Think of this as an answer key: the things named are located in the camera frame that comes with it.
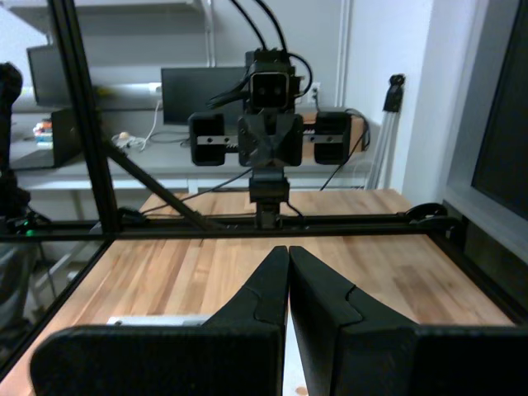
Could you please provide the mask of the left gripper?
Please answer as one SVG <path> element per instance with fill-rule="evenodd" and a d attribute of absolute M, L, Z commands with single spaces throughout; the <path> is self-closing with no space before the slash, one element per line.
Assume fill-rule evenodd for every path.
<path fill-rule="evenodd" d="M 223 115 L 195 113 L 188 125 L 196 166 L 224 164 L 230 148 L 244 167 L 298 167 L 305 144 L 322 165 L 340 165 L 351 152 L 351 116 L 345 112 L 319 112 L 311 122 L 300 114 L 241 115 L 230 132 Z"/>

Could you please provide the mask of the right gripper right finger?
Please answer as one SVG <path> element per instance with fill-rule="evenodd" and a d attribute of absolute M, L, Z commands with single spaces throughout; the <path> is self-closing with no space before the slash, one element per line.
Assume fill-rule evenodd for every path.
<path fill-rule="evenodd" d="M 312 395 L 524 395 L 524 327 L 430 326 L 290 249 L 290 308 Z"/>

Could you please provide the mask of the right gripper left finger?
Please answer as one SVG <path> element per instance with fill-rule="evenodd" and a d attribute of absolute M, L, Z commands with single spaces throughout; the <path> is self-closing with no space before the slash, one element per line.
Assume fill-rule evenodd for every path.
<path fill-rule="evenodd" d="M 274 247 L 201 325 L 77 326 L 31 357 L 37 395 L 280 395 L 288 249 Z"/>

